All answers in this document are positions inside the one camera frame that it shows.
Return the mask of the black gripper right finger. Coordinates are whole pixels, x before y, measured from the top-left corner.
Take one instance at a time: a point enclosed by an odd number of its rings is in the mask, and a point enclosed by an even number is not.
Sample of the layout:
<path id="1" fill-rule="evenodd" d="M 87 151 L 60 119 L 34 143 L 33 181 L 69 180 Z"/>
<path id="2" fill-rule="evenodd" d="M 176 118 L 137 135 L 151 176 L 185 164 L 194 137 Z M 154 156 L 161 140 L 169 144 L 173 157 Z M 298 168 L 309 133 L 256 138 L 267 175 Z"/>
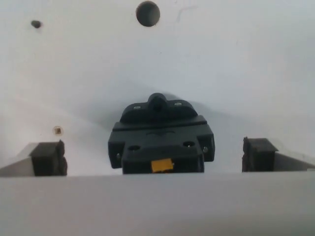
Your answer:
<path id="1" fill-rule="evenodd" d="M 314 171 L 315 159 L 267 138 L 243 139 L 242 172 Z"/>

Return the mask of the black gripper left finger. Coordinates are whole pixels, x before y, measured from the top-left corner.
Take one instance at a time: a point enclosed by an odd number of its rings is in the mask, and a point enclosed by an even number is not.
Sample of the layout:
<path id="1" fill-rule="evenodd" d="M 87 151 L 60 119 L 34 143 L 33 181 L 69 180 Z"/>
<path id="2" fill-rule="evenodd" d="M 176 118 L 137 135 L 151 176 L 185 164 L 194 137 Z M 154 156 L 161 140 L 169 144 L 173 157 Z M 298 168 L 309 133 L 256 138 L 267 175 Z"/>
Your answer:
<path id="1" fill-rule="evenodd" d="M 62 140 L 29 143 L 0 168 L 1 177 L 67 176 L 67 159 Z"/>

